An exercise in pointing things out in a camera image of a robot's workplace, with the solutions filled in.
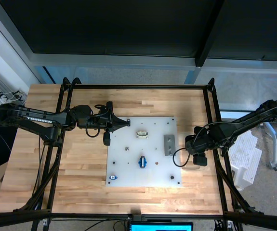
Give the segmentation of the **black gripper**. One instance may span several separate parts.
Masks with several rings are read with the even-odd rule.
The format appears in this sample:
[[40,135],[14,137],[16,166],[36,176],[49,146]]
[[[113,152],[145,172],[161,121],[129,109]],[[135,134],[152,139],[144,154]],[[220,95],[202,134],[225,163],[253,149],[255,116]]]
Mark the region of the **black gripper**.
[[[107,102],[106,105],[96,104],[94,107],[98,109],[99,112],[91,117],[91,128],[97,129],[97,134],[103,129],[103,143],[105,146],[109,146],[111,142],[110,132],[113,128],[113,102]],[[115,130],[128,126],[128,121],[118,117],[115,118],[115,123],[117,123],[115,125]]]
[[207,158],[204,155],[194,155],[193,164],[196,166],[207,166]]

